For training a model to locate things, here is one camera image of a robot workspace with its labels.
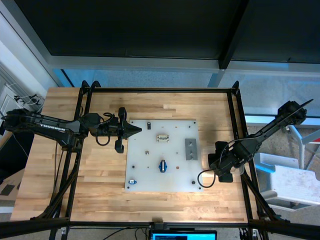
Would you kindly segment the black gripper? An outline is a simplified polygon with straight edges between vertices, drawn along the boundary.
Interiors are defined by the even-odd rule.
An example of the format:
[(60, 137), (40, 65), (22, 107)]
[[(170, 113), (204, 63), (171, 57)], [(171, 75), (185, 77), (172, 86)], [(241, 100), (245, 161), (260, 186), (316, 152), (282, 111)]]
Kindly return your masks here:
[(229, 144), (225, 141), (217, 141), (215, 148), (217, 161), (215, 162), (216, 168), (214, 173), (218, 176), (220, 183), (232, 183), (233, 175), (231, 168), (234, 166), (235, 160), (233, 147), (229, 147)]
[(132, 125), (126, 121), (127, 112), (124, 107), (118, 109), (118, 117), (113, 116), (109, 121), (108, 135), (110, 137), (117, 137), (115, 141), (114, 149), (117, 153), (124, 152), (123, 138), (138, 134), (142, 131), (142, 128)]

